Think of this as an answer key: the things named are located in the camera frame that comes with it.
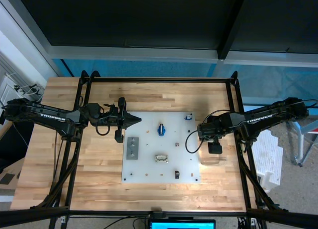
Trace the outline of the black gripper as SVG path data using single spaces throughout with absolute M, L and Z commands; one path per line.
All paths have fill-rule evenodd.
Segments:
M 109 116 L 107 119 L 107 126 L 117 127 L 115 131 L 114 139 L 117 143 L 123 143 L 124 136 L 122 135 L 122 130 L 124 129 L 124 120 L 126 119 L 125 129 L 139 123 L 142 121 L 140 117 L 134 116 L 126 111 L 126 100 L 124 97 L 118 99 L 118 107 L 114 104 L 110 105 Z
M 223 134 L 220 123 L 203 123 L 197 126 L 199 139 L 206 142 L 218 143 Z

